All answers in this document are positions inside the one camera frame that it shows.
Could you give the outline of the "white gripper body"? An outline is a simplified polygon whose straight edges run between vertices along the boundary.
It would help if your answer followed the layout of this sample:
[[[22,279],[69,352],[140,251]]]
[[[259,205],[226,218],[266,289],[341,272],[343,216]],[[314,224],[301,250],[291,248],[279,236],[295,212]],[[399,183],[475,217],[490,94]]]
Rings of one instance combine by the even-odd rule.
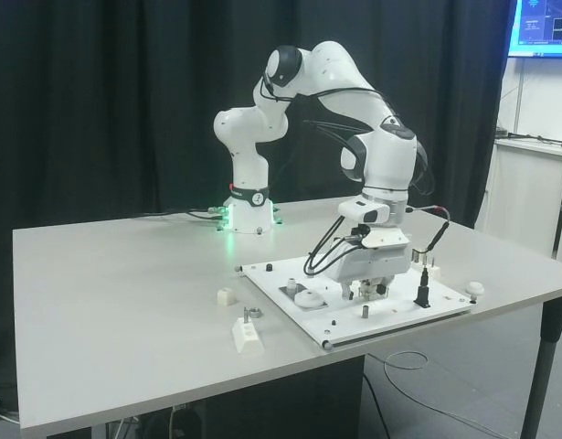
[[[340,244],[330,257],[328,277],[335,282],[353,282],[405,273],[410,266],[408,246],[376,249],[359,248],[349,242]]]

